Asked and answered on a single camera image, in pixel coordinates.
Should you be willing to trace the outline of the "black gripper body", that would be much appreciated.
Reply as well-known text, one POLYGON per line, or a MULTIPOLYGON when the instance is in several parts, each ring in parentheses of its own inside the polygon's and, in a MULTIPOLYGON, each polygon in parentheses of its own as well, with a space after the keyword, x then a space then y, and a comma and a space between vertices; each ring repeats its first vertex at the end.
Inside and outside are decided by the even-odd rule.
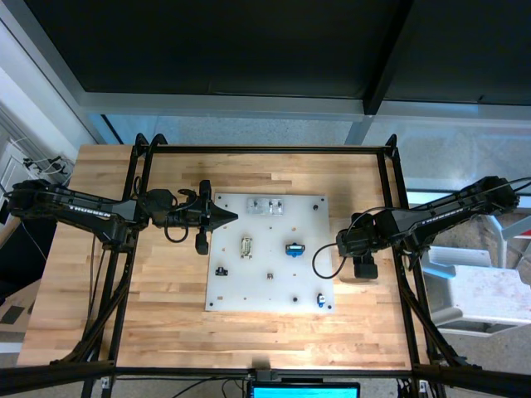
POLYGON ((370 214, 354 213, 353 224, 353 273, 356 279, 377 279, 378 266, 373 252, 380 250, 382 238, 374 217, 370 214))
POLYGON ((200 181, 199 192, 190 189, 179 189, 178 193, 186 197, 186 201, 177 204, 172 210, 172 228, 185 230, 184 236, 173 243, 182 243, 188 237, 191 227, 197 227, 195 249, 198 254, 208 253, 207 232, 210 230, 212 187, 209 181, 200 181))

